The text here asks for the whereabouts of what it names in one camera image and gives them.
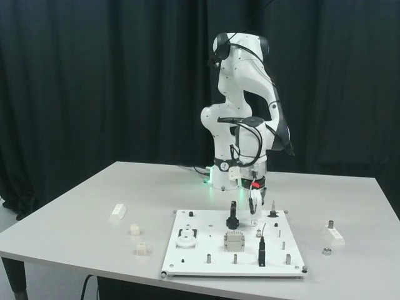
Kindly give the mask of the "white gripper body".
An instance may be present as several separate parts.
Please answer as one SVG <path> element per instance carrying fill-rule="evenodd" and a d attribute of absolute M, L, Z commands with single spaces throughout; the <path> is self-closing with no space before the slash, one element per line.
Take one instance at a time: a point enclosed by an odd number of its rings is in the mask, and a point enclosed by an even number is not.
<path fill-rule="evenodd" d="M 249 191 L 249 210 L 252 216 L 262 215 L 265 195 L 265 187 L 261 189 L 251 189 Z"/>

